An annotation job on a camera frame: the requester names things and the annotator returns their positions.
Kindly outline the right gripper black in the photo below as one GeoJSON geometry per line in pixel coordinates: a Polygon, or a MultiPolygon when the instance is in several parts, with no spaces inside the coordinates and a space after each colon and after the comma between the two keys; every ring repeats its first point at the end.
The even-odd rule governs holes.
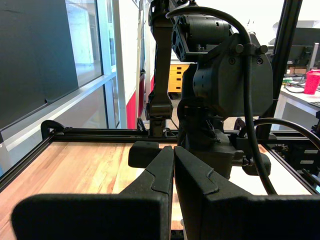
{"type": "Polygon", "coordinates": [[[226,135],[222,128],[213,127],[192,129],[190,132],[180,128],[173,133],[166,127],[165,120],[149,122],[147,140],[136,141],[129,150],[128,165],[133,168],[146,168],[160,153],[159,142],[169,137],[177,139],[178,146],[185,148],[194,156],[208,164],[223,177],[229,179],[233,166],[241,166],[250,176],[267,179],[271,173],[271,161],[264,154],[257,154],[258,139],[254,125],[243,126],[238,134],[226,135]]]}

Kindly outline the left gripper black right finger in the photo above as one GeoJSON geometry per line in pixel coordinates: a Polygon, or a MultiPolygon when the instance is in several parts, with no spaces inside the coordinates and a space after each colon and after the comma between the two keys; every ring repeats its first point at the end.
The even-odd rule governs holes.
{"type": "Polygon", "coordinates": [[[317,240],[317,195],[253,195],[183,147],[174,178],[190,240],[317,240]]]}

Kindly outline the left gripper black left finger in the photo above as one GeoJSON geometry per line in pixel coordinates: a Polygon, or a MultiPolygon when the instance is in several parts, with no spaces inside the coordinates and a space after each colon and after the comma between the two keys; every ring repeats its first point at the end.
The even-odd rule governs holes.
{"type": "Polygon", "coordinates": [[[11,223],[19,240],[168,240],[174,151],[164,147],[118,194],[37,194],[20,201],[11,223]]]}

